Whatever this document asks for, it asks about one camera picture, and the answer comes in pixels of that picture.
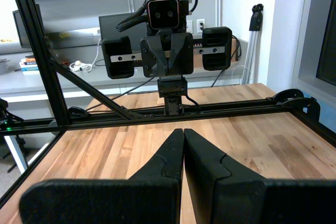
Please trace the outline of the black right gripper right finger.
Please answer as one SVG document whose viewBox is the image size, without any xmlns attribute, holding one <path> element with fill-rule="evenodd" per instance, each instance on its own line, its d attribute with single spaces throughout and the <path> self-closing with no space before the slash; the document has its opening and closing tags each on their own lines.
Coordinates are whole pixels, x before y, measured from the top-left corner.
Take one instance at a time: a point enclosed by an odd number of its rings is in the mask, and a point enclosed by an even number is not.
<svg viewBox="0 0 336 224">
<path fill-rule="evenodd" d="M 335 223 L 335 181 L 268 179 L 194 130 L 184 135 L 197 223 Z"/>
</svg>

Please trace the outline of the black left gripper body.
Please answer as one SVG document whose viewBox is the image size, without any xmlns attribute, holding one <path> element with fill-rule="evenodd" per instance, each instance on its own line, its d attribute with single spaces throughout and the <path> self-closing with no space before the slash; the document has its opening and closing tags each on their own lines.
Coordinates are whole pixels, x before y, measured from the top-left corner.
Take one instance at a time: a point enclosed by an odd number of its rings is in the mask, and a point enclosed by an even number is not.
<svg viewBox="0 0 336 224">
<path fill-rule="evenodd" d="M 170 56 L 172 34 L 175 33 L 171 29 L 161 29 L 156 35 L 153 35 L 160 37 L 167 63 Z M 193 51 L 194 55 L 202 56 L 204 70 L 228 69 L 232 56 L 232 31 L 227 27 L 205 28 L 200 39 L 193 38 Z M 139 52 L 133 52 L 128 36 L 116 40 L 104 40 L 102 52 L 107 74 L 111 79 L 125 79 L 133 76 L 136 61 L 142 62 L 141 46 Z"/>
</svg>

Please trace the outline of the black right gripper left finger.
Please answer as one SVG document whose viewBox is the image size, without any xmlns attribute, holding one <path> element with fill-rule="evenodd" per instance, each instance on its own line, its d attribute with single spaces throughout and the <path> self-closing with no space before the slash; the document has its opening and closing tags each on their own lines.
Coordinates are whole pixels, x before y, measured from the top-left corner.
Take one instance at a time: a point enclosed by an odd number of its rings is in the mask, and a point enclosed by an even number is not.
<svg viewBox="0 0 336 224">
<path fill-rule="evenodd" d="M 23 223 L 179 223 L 183 130 L 129 179 L 52 179 L 19 201 Z"/>
</svg>

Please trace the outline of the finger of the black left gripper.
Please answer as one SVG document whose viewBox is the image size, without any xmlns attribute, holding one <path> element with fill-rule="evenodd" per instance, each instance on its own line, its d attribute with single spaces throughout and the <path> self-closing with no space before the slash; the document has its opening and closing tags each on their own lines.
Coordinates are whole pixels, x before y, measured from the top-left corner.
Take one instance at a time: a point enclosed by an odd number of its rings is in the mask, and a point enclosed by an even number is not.
<svg viewBox="0 0 336 224">
<path fill-rule="evenodd" d="M 171 37 L 168 59 L 168 75 L 191 74 L 194 71 L 193 36 L 190 33 L 176 33 Z"/>
<path fill-rule="evenodd" d="M 145 36 L 140 43 L 144 75 L 166 77 L 168 75 L 167 58 L 159 36 Z"/>
</svg>

